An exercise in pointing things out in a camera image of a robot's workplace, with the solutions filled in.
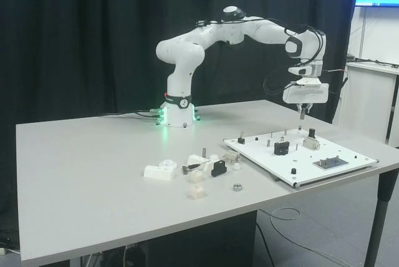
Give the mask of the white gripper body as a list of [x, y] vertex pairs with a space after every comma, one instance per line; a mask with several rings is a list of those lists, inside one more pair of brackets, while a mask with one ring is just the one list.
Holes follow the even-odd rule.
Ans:
[[329, 85], [290, 85], [283, 92], [282, 99], [287, 104], [324, 104], [329, 96]]

